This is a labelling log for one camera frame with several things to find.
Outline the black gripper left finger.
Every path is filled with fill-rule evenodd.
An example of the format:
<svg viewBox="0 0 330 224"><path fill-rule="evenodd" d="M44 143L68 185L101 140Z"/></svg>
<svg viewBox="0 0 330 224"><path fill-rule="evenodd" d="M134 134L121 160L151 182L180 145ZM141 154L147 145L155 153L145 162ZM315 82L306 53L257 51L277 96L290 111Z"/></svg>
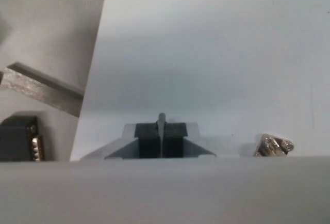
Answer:
<svg viewBox="0 0 330 224"><path fill-rule="evenodd" d="M82 160L159 158L161 140L157 124L126 124L122 136L89 152Z"/></svg>

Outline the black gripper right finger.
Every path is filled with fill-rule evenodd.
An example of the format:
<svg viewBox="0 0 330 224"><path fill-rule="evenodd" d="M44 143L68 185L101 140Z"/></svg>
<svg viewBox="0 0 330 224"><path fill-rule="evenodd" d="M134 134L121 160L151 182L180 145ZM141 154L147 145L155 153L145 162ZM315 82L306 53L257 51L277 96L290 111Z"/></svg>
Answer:
<svg viewBox="0 0 330 224"><path fill-rule="evenodd" d="M161 153L164 158L233 157L234 148L219 137L200 134L196 122L166 123Z"/></svg>

